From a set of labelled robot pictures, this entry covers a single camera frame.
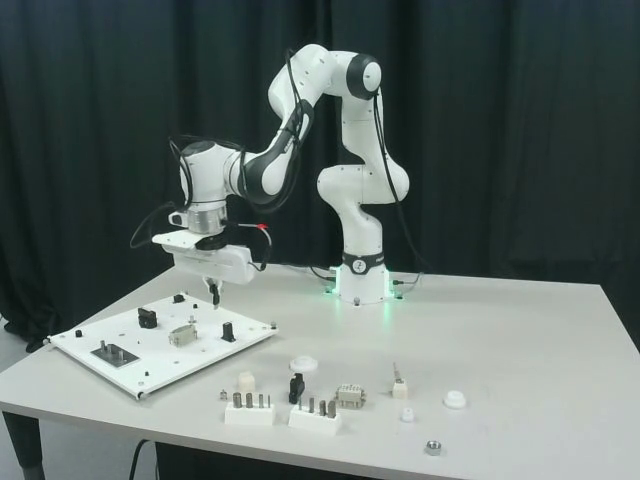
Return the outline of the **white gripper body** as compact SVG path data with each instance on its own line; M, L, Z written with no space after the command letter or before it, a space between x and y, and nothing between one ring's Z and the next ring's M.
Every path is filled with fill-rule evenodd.
M218 250L177 249L172 252L178 270L209 282L244 285L252 281L252 257L247 247L227 245Z

